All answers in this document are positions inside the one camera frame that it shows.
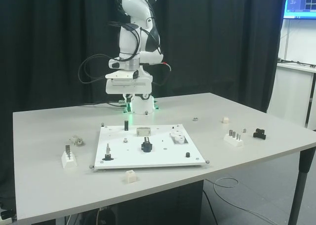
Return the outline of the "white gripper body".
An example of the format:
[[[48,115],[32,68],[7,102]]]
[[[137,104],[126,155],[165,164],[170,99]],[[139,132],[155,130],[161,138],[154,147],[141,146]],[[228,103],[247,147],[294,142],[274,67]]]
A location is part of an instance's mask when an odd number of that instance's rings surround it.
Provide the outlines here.
[[[107,94],[150,94],[152,76],[140,76],[137,79],[112,79],[106,76]]]

